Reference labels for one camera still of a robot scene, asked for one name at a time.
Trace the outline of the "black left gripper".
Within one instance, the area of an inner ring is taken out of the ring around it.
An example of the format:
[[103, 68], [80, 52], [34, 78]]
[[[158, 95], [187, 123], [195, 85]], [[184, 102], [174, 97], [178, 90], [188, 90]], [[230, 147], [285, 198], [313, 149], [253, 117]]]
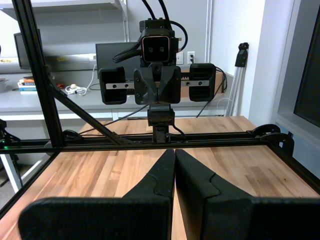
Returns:
[[215, 95], [216, 66], [193, 63], [187, 72], [178, 66], [152, 63], [135, 68], [131, 80], [126, 79], [124, 67], [105, 67], [98, 72], [102, 102], [106, 105], [126, 103], [133, 95], [137, 105], [170, 105], [181, 100], [181, 89], [188, 88], [192, 102], [209, 102]]

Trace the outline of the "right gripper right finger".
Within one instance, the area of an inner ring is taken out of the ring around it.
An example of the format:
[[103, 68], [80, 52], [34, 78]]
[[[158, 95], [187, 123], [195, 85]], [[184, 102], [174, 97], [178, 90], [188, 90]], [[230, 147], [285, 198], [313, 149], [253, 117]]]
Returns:
[[176, 190], [189, 240], [317, 240], [317, 198], [254, 197], [182, 149]]

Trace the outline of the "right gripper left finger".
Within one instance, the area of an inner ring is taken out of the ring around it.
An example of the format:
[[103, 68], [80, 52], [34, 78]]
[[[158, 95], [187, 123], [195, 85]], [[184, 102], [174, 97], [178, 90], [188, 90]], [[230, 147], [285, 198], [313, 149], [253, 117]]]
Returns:
[[175, 152], [166, 150], [142, 180], [120, 198], [49, 197], [19, 215], [23, 240], [169, 240], [172, 234]]

